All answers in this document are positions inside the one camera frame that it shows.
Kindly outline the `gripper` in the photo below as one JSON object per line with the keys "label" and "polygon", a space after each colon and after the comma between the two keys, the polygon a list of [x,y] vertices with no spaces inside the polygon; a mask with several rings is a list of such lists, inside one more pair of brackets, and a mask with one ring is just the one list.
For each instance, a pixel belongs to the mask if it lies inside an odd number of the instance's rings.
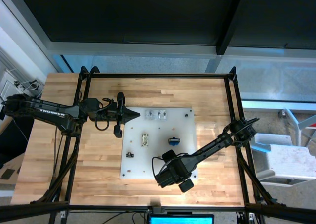
{"label": "gripper", "polygon": [[194,187],[190,179],[192,172],[189,172],[184,165],[184,159],[177,156],[173,150],[163,154],[166,167],[162,171],[162,188],[178,184],[182,192],[187,192]]}
{"label": "gripper", "polygon": [[140,117],[140,113],[128,109],[125,105],[125,96],[123,92],[117,94],[117,101],[111,100],[107,107],[106,118],[108,124],[116,122],[114,125],[114,136],[122,137],[121,125]]}

